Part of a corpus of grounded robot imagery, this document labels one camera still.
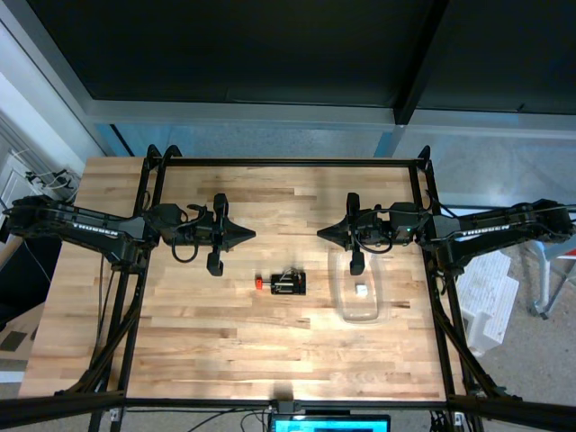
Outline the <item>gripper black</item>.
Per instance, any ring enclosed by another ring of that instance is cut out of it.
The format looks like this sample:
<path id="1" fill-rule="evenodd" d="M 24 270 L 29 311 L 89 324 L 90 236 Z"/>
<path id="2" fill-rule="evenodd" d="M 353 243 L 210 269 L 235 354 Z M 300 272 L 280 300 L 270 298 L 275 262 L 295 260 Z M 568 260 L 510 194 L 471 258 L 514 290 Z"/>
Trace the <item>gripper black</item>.
<path id="1" fill-rule="evenodd" d="M 211 247 L 206 267 L 212 276 L 222 276 L 221 251 L 224 248 L 230 250 L 240 243 L 253 239 L 256 233 L 226 219 L 229 203 L 224 193 L 217 193 L 214 196 L 212 211 L 198 204 L 189 204 L 188 208 L 197 211 L 197 217 L 190 229 L 194 253 L 197 254 L 199 247 Z"/>
<path id="2" fill-rule="evenodd" d="M 347 235 L 350 237 L 352 258 L 350 274 L 359 276 L 365 270 L 365 255 L 383 255 L 392 250 L 392 234 L 389 223 L 379 215 L 386 211 L 380 204 L 373 209 L 361 209 L 357 193 L 349 193 L 346 198 L 346 217 L 340 222 L 317 231 L 318 237 L 347 249 Z"/>

